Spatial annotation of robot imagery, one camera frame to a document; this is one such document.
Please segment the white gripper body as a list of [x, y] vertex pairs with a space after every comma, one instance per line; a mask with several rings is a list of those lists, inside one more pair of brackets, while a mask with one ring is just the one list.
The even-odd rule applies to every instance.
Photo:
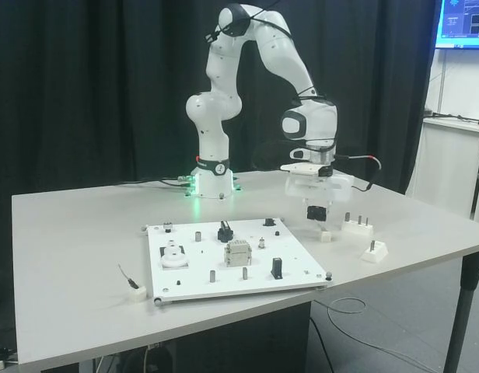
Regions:
[[321, 204], [347, 202], [351, 199], [355, 178], [347, 174], [330, 177], [300, 176], [289, 174], [285, 193], [292, 197], [317, 200]]

